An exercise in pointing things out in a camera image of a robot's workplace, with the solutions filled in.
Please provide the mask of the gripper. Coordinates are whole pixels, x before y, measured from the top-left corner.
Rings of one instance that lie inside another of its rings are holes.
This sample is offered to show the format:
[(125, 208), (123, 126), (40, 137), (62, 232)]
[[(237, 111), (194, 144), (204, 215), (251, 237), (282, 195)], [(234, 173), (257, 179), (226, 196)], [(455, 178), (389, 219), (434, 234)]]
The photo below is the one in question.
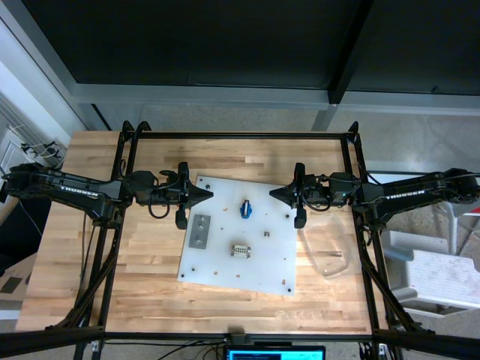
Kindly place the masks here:
[(188, 197), (189, 206), (195, 206), (203, 201), (211, 199), (213, 193), (205, 188), (197, 187), (189, 180), (189, 168), (187, 162), (179, 163), (177, 172), (165, 169), (161, 170), (159, 174), (165, 177), (166, 180), (155, 186), (155, 205), (165, 206), (166, 213), (155, 217), (157, 219), (166, 218), (170, 213), (170, 207), (178, 206), (178, 209), (175, 212), (175, 225), (178, 229), (186, 229), (188, 220), (185, 210), (188, 207)]
[(288, 185), (269, 191), (274, 199), (289, 207), (295, 206), (294, 227), (296, 229), (303, 229), (307, 223), (305, 207), (314, 212), (326, 212), (331, 208), (331, 200), (321, 184), (322, 180), (323, 177), (320, 175), (307, 175), (305, 165), (296, 163), (294, 180)]

